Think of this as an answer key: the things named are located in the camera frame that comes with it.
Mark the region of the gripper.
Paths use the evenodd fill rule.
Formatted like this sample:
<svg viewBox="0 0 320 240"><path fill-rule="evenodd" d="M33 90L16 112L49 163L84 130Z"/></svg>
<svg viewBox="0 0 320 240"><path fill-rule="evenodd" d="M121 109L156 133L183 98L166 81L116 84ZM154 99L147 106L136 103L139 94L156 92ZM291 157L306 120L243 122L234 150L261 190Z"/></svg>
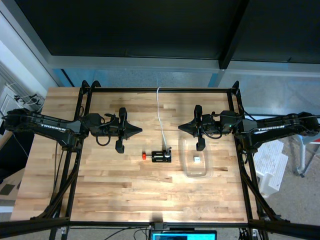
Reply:
<svg viewBox="0 0 320 240"><path fill-rule="evenodd" d="M203 109L200 105L196 105L194 108L194 119L179 125L178 129L191 135L193 138L197 137L197 151L203 151L206 147L203 135L212 140L216 139L214 137L216 133L214 116L212 114L203 114Z"/></svg>
<svg viewBox="0 0 320 240"><path fill-rule="evenodd" d="M134 126L127 121L128 113L125 107L119 109L118 117L109 125L109 132L112 137L118 137L115 142L115 150L119 154L123 154L125 151L125 146L123 145L123 140L128 140L132 136L142 132L142 128Z"/></svg>

